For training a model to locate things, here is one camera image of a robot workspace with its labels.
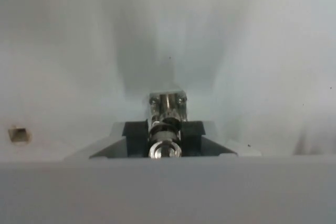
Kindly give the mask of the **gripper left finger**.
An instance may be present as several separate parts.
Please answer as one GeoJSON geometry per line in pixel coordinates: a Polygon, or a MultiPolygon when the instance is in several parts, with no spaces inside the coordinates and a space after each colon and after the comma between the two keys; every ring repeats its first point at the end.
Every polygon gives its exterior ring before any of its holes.
{"type": "Polygon", "coordinates": [[[148,121],[129,121],[122,124],[121,139],[92,155],[93,158],[147,158],[148,121]]]}

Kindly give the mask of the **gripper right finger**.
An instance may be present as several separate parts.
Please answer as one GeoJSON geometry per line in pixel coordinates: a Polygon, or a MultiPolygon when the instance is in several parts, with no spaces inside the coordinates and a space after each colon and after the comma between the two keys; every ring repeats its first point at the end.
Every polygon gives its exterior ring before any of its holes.
{"type": "Polygon", "coordinates": [[[217,130],[212,121],[187,121],[181,124],[182,157],[237,156],[232,148],[215,141],[217,130]]]}

